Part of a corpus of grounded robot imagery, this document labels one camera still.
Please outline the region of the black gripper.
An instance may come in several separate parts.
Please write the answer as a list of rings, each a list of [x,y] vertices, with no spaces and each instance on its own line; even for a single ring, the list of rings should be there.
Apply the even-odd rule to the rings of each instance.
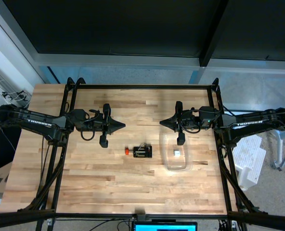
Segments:
[[[102,135],[100,136],[99,144],[101,147],[108,147],[107,135],[114,133],[117,130],[126,127],[126,124],[114,120],[111,115],[111,107],[108,103],[103,105],[103,112],[90,109],[89,112],[94,113],[94,117],[91,118],[92,129],[94,132],[100,131]]]
[[[176,101],[175,116],[159,122],[160,125],[178,133],[177,145],[184,145],[186,138],[184,131],[189,134],[198,133],[198,124],[192,110],[183,110],[183,104]]]

